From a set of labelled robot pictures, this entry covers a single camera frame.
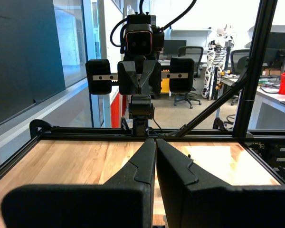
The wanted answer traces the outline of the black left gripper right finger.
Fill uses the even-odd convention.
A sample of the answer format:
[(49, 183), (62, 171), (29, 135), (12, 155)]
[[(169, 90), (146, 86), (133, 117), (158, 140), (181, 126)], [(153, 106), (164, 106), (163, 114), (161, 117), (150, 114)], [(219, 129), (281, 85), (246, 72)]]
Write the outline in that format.
[(156, 146), (170, 228), (285, 228), (285, 185), (233, 186), (165, 140)]

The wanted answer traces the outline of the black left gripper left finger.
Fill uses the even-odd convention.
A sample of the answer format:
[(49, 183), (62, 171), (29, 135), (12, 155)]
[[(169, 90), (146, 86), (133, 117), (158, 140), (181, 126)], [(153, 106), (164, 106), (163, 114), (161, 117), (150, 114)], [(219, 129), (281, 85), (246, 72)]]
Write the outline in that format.
[(8, 228), (150, 228), (155, 142), (147, 139), (102, 185), (34, 184), (17, 187), (1, 202)]

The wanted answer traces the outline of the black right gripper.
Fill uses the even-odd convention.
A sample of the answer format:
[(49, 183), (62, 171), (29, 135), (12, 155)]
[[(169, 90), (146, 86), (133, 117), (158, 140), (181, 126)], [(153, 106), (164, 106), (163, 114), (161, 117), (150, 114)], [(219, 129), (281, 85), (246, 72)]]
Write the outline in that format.
[(173, 57), (166, 73), (158, 60), (120, 61), (117, 73), (111, 72), (107, 59), (89, 60), (85, 67), (89, 92), (93, 95), (109, 94), (113, 86), (119, 87), (121, 95), (157, 95), (161, 92), (162, 79), (169, 80), (171, 92), (190, 92), (194, 64), (191, 58)]

